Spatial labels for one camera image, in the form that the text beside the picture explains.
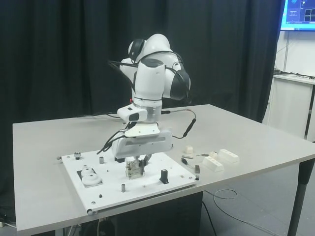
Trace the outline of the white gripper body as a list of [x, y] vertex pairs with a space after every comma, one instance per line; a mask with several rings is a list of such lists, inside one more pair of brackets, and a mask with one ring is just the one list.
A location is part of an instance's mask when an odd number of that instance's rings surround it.
[[149, 155], [172, 149], [170, 130], [161, 130], [157, 135], [121, 138], [113, 142], [112, 154], [116, 158]]

